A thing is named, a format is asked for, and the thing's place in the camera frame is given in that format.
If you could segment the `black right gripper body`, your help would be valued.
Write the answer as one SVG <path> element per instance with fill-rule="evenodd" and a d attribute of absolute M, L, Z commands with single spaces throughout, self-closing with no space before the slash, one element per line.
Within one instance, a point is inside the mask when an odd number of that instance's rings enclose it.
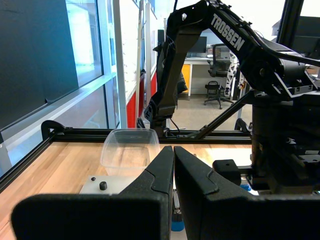
<path fill-rule="evenodd" d="M 236 166 L 233 159 L 215 160 L 215 172 L 240 185 L 245 177 L 250 187 L 261 195 L 297 195 L 320 193 L 320 153 L 308 150 L 303 154 L 269 150 L 260 164 Z"/>

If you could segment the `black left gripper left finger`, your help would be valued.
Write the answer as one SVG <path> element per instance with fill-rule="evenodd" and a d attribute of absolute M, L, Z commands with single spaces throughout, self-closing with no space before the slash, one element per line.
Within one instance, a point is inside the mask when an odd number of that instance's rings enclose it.
<path fill-rule="evenodd" d="M 164 147 L 119 194 L 38 194 L 11 213 L 18 240 L 168 240 L 174 152 Z"/>

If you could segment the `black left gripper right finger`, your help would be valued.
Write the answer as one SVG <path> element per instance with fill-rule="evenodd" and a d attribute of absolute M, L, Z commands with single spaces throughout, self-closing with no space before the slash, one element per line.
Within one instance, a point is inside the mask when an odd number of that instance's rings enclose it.
<path fill-rule="evenodd" d="M 317 240 L 315 195 L 253 195 L 180 146 L 175 186 L 190 240 Z"/>

